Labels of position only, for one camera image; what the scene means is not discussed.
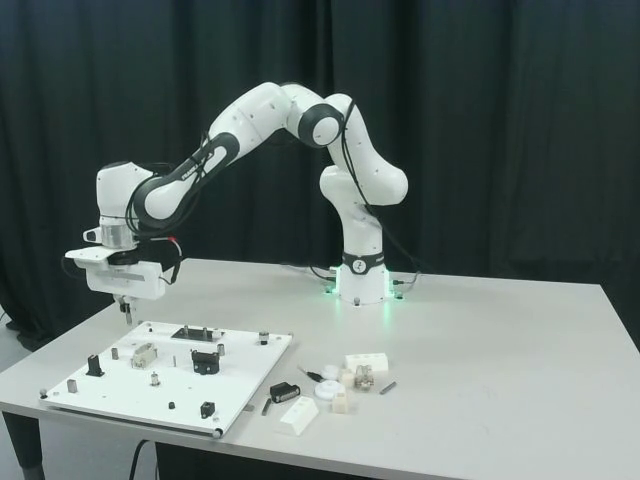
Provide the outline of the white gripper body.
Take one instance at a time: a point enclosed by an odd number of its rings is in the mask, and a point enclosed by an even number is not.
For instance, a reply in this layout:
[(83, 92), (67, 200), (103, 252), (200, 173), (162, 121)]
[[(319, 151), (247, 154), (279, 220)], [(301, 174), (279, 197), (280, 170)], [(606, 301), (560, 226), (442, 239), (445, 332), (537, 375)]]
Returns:
[(100, 264), (86, 269), (90, 290), (135, 299), (157, 300), (166, 291), (159, 263), (141, 261), (132, 265)]

